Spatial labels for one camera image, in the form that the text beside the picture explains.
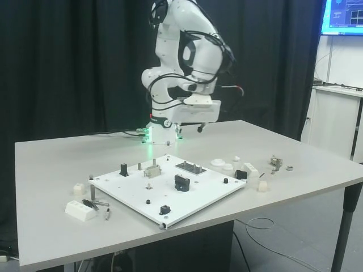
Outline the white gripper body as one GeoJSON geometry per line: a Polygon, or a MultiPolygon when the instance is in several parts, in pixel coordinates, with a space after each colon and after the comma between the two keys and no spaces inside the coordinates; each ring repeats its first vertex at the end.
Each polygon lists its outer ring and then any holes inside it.
{"type": "Polygon", "coordinates": [[[172,123],[214,123],[220,115],[220,100],[213,100],[212,105],[179,105],[168,110],[168,119],[172,123]]]}

